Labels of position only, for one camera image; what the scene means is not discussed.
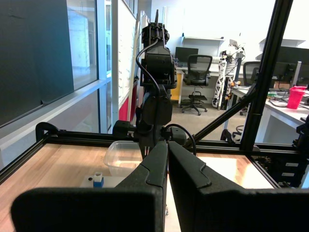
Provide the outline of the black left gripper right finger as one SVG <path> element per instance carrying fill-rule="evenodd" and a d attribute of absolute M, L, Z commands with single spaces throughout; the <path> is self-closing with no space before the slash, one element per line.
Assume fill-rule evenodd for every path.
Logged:
<path fill-rule="evenodd" d="M 169 145 L 169 180 L 183 232 L 306 232 L 304 189 L 245 189 L 176 142 Z"/>

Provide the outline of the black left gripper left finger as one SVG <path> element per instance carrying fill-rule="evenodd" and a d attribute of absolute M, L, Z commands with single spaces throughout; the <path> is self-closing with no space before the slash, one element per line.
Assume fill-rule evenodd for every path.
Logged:
<path fill-rule="evenodd" d="M 162 232 L 168 146 L 161 141 L 114 188 L 35 188 L 11 206 L 18 232 Z"/>

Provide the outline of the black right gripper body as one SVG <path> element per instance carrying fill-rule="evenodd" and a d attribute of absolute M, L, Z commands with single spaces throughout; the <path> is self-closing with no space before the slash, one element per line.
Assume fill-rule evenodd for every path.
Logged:
<path fill-rule="evenodd" d="M 128 121 L 118 120 L 114 124 L 112 135 L 116 138 L 127 138 L 129 135 L 138 140 L 141 147 L 155 147 L 159 141 L 175 141 L 180 145 L 186 143 L 186 133 L 183 129 L 176 126 L 164 127 L 157 126 L 154 128 L 145 122 L 133 126 Z"/>

